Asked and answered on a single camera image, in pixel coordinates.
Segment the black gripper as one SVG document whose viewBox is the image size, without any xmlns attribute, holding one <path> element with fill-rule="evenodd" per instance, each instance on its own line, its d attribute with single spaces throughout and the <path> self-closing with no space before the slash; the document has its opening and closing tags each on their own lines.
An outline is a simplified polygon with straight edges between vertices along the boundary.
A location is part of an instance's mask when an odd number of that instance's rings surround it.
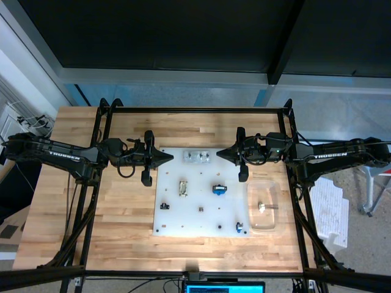
<svg viewBox="0 0 391 293">
<path fill-rule="evenodd" d="M 159 167 L 174 159 L 174 156 L 157 149 L 152 150 L 154 145 L 154 135 L 151 130 L 144 134 L 144 142 L 140 139 L 127 139 L 128 142 L 133 142 L 134 146 L 128 152 L 128 157 L 125 159 L 126 166 L 131 166 L 132 172 L 125 178 L 130 178 L 135 174 L 136 167 L 141 166 L 144 170 L 141 173 L 141 182 L 144 186 L 152 186 L 152 177 L 150 176 L 150 169 L 152 167 Z"/>
<path fill-rule="evenodd" d="M 246 131 L 243 127 L 237 128 L 237 144 L 218 151 L 217 157 L 229 161 L 234 165 L 238 164 L 239 157 L 239 182 L 245 183 L 249 177 L 249 165 L 263 165 L 266 163 L 266 151 L 263 146 L 258 143 L 258 140 L 263 140 L 262 136 L 257 133 L 254 136 L 246 136 Z"/>
</svg>

